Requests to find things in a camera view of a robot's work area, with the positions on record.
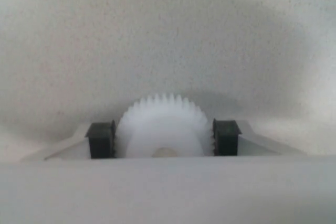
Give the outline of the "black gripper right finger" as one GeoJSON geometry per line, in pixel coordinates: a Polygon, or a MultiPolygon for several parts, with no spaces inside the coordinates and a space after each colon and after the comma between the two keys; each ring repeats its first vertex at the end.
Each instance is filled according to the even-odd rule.
{"type": "Polygon", "coordinates": [[[212,123],[214,156],[302,156],[305,152],[256,133],[246,120],[212,123]]]}

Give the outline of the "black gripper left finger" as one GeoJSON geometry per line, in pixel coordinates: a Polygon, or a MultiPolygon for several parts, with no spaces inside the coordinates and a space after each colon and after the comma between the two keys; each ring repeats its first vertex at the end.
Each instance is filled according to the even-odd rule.
{"type": "Polygon", "coordinates": [[[71,137],[52,143],[22,160],[74,161],[115,158],[115,132],[115,121],[82,124],[71,137]]]}

